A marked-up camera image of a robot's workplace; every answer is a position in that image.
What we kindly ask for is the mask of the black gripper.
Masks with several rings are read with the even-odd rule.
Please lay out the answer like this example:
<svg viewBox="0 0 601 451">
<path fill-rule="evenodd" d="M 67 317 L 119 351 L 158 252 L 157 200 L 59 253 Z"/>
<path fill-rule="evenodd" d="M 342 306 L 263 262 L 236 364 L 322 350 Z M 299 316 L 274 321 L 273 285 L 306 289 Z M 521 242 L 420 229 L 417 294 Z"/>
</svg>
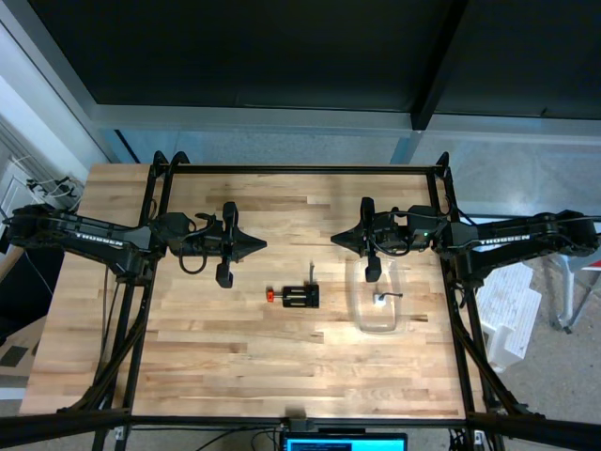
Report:
<svg viewBox="0 0 601 451">
<path fill-rule="evenodd" d="M 236 229 L 236 261 L 240 261 L 252 253 L 267 247 L 267 242 L 246 234 L 238 227 L 239 211 L 232 201 L 223 204 L 223 219 L 219 221 L 215 215 L 196 213 L 195 217 L 206 221 L 203 228 L 195 229 L 185 236 L 185 242 L 191 245 L 186 251 L 188 257 L 202 257 L 202 264 L 197 270 L 185 269 L 185 273 L 196 275 L 202 272 L 209 257 L 220 257 L 215 280 L 221 288 L 233 287 L 234 276 L 230 272 L 230 263 L 234 259 L 234 230 Z"/>
<path fill-rule="evenodd" d="M 397 217 L 407 217 L 408 213 L 397 207 L 376 212 L 374 199 L 363 197 L 360 215 L 361 220 L 354 227 L 332 235 L 331 243 L 359 257 L 367 257 L 365 279 L 368 283 L 376 283 L 382 273 L 378 253 L 388 257 L 403 257 L 410 251 L 408 228 L 395 221 Z"/>
</svg>

